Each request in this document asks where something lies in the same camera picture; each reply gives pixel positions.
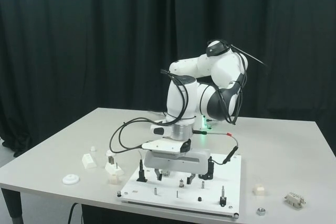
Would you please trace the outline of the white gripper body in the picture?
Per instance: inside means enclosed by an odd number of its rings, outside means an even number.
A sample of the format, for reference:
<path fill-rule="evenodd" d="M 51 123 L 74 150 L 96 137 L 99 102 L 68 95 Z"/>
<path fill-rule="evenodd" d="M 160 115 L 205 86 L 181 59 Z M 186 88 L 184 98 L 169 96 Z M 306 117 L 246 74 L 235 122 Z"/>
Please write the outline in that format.
<path fill-rule="evenodd" d="M 148 168 L 183 173 L 205 174 L 208 171 L 209 149 L 193 148 L 186 153 L 148 151 L 144 165 Z"/>

